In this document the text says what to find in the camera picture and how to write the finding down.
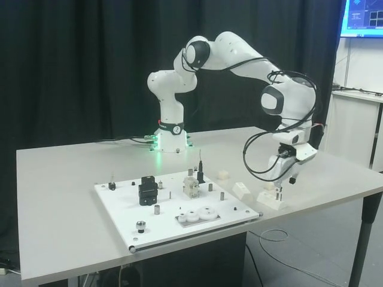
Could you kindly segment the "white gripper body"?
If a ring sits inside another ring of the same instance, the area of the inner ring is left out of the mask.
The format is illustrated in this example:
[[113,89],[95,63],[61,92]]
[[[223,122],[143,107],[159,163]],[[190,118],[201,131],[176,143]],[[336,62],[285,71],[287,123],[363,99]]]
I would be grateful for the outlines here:
[[278,157],[272,155],[269,158],[267,180],[274,183],[282,183],[286,179],[297,179],[299,175],[299,164],[295,156]]

